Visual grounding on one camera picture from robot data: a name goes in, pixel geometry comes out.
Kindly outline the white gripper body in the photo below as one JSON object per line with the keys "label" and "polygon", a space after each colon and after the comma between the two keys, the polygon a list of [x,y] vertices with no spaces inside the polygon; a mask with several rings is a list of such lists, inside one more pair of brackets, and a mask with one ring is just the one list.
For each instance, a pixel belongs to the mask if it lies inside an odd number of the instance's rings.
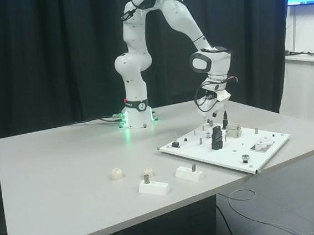
{"label": "white gripper body", "polygon": [[199,114],[208,118],[213,118],[213,112],[220,110],[220,101],[218,101],[217,92],[215,91],[197,88],[195,103]]}

